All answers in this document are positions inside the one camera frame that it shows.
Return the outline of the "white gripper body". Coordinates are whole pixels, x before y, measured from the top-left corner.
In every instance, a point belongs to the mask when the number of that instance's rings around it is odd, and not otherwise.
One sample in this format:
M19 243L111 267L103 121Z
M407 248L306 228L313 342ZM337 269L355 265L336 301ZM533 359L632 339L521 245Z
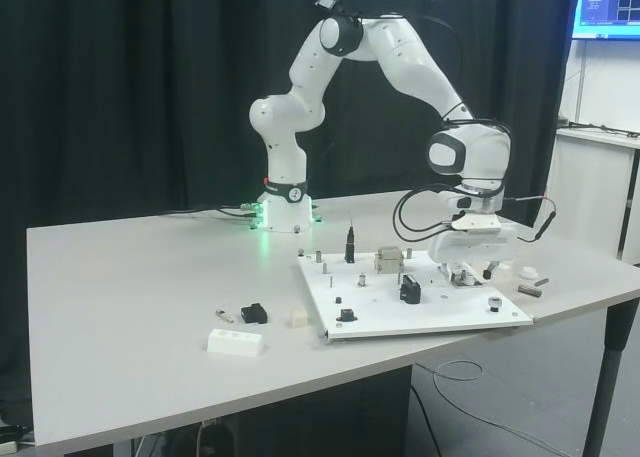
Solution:
M495 231L447 230L431 241L428 254L436 263L500 262L510 260L516 253L516 247L516 226L503 224Z

